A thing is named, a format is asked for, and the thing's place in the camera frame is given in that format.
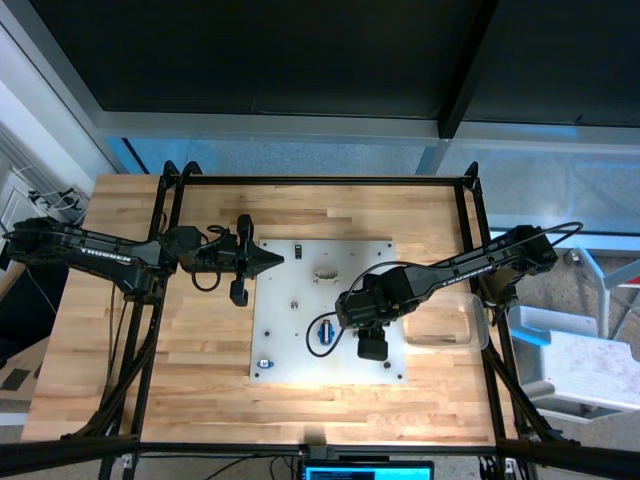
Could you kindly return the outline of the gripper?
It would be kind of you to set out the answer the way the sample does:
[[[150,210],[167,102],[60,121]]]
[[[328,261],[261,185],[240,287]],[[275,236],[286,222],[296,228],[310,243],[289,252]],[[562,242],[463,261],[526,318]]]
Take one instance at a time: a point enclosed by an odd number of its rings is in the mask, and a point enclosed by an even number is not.
[[[260,247],[257,242],[252,242],[254,225],[248,214],[238,217],[235,234],[221,225],[209,225],[206,231],[217,234],[218,237],[202,247],[204,272],[216,275],[215,284],[204,291],[215,290],[220,284],[222,274],[232,273],[235,279],[230,284],[230,299],[235,306],[246,307],[248,291],[245,288],[245,280],[249,277],[249,246],[251,245],[251,258],[260,260],[251,265],[252,279],[283,264],[284,257]]]
[[[395,310],[381,290],[343,292],[335,303],[340,327],[357,331],[360,359],[387,359],[384,328],[395,320]]]

